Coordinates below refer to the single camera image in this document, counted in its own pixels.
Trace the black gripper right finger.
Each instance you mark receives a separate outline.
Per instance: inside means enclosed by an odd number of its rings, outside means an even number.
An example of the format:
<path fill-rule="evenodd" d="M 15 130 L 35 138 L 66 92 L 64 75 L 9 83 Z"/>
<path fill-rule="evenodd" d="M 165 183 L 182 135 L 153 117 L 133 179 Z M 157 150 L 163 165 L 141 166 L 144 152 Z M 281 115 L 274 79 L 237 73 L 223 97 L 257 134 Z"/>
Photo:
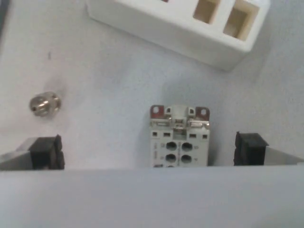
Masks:
<path fill-rule="evenodd" d="M 236 133 L 235 166 L 270 166 L 303 164 L 302 158 L 273 149 L 258 133 Z"/>

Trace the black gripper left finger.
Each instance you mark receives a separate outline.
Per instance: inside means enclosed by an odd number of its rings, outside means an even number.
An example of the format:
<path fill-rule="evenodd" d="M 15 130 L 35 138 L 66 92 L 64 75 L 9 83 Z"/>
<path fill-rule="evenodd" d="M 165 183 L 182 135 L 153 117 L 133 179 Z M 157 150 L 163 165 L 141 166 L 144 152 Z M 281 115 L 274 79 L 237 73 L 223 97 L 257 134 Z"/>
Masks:
<path fill-rule="evenodd" d="M 2 171 L 63 170 L 65 158 L 62 137 L 32 137 L 16 150 L 0 156 Z"/>

